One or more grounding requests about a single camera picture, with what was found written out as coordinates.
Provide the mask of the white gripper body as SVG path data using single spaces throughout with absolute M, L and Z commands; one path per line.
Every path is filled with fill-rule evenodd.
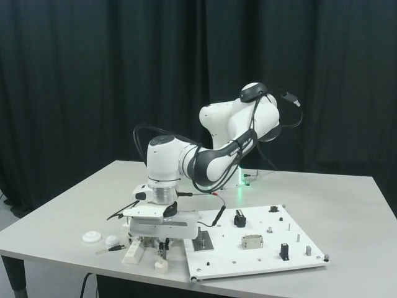
M 143 237 L 195 239 L 198 236 L 198 212 L 177 212 L 165 219 L 130 219 L 130 233 Z

